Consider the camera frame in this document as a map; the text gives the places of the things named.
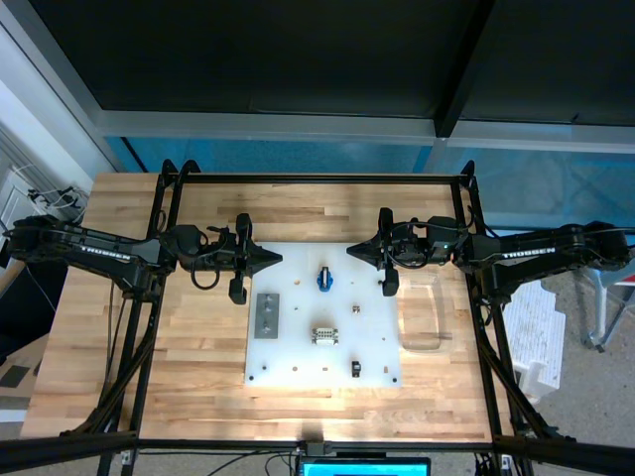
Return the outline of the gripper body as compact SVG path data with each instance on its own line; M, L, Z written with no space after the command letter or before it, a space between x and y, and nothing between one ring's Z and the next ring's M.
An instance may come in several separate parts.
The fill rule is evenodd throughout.
M244 288L244 279L247 277L248 243L252 237L252 221L247 213L240 213L236 217L235 232L231 233L227 227L213 228L217 231L218 240L203 248L199 256L201 271L214 271L215 278L211 285L199 288L202 291L214 289L220 280L220 273L231 271L234 277L229 282L228 295L233 303L245 303L247 291Z
M416 217L409 221L395 223L393 211L382 207L378 225L383 240L380 252L385 259L382 293L384 297L393 297L400 284L396 267L409 270L423 268L430 259L431 245L426 234L423 236L417 234L417 228L425 229L426 226Z

